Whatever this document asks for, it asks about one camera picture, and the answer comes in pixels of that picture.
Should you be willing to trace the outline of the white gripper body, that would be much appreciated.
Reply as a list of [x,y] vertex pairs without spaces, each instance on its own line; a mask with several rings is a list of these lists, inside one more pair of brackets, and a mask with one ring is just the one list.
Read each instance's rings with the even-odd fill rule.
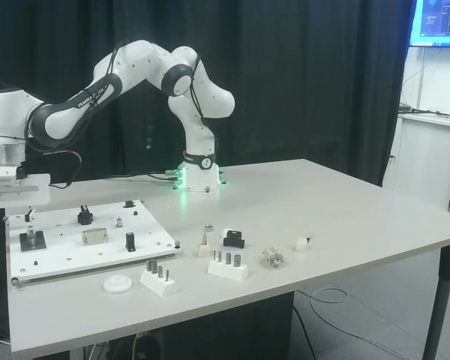
[[0,206],[42,206],[50,201],[50,175],[31,174],[9,184],[0,184]]

